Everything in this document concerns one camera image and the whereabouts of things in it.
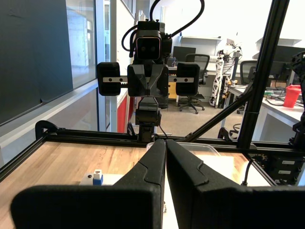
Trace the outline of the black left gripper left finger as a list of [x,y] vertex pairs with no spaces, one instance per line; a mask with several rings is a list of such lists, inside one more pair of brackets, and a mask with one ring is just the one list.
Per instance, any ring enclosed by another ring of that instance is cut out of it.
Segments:
[[157,140],[111,186],[33,186],[10,205],[18,229],[160,229],[166,146]]

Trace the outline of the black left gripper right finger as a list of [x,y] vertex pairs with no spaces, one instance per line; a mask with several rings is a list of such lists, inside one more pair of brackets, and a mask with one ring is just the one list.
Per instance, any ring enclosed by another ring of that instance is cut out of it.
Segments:
[[303,187],[245,187],[173,140],[167,178],[181,229],[302,229]]

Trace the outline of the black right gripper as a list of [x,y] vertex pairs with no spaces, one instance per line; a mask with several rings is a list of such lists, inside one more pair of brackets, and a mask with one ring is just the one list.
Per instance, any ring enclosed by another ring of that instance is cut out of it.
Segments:
[[103,96],[117,96],[122,88],[127,88],[130,97],[166,97],[169,82],[176,84],[177,95],[194,96],[198,91],[200,67],[194,62],[181,62],[174,76],[170,76],[168,65],[144,60],[129,65],[127,75],[122,76],[117,62],[101,62],[96,72],[99,93]]

